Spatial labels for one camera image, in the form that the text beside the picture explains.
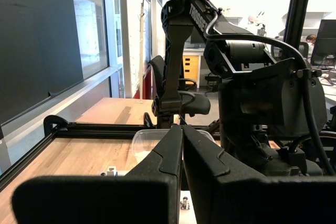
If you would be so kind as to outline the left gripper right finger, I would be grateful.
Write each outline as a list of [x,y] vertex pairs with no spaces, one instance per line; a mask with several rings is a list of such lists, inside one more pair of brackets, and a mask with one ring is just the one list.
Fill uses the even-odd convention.
[[198,223],[335,223],[334,177],[267,177],[194,128],[183,133]]

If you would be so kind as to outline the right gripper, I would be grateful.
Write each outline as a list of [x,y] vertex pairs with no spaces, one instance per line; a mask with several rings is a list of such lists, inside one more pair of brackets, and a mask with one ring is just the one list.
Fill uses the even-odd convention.
[[303,151],[271,148],[265,130],[237,132],[227,136],[230,155],[265,176],[322,176],[318,164],[306,159]]

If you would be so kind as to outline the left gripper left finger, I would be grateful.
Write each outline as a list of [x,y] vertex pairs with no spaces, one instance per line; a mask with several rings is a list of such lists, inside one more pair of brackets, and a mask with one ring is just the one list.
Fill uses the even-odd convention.
[[40,176],[12,196],[18,223],[178,223],[183,131],[173,126],[124,176]]

